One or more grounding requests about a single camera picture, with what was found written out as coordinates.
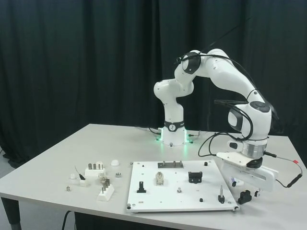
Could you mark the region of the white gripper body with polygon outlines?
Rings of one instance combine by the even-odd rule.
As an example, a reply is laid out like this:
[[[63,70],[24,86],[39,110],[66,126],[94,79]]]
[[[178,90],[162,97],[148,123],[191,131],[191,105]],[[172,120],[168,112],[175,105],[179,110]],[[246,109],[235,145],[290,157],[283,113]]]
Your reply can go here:
[[[273,191],[275,180],[279,176],[277,170],[265,166],[251,169],[228,161],[223,161],[222,171],[229,177],[229,181],[236,182],[236,186],[246,183],[268,192]]]

